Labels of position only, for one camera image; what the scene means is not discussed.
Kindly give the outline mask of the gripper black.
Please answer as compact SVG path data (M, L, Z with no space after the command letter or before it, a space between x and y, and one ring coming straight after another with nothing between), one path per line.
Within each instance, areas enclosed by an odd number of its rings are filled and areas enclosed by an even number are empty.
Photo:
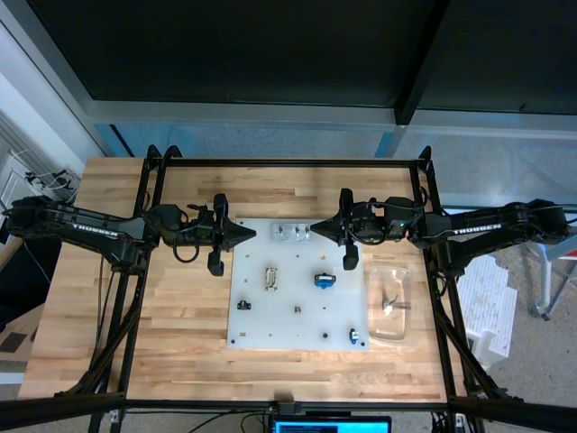
M384 216L377 216L373 209L384 208L376 199L354 202L353 191L342 189L339 197L339 212L330 218L314 223L310 230L335 244L345 246L343 268L353 271L359 262L356 244L377 246L385 242Z
M213 209L207 206L188 205L197 211L197 218L188 227L187 241L194 245L197 252L201 246L210 246L212 252L207 257L207 268L213 276L224 275L224 263L221 252L224 249L224 220L226 218L226 251L231 251L236 245L253 239L256 231L236 224L228 216L228 201L225 194L218 193L213 200Z

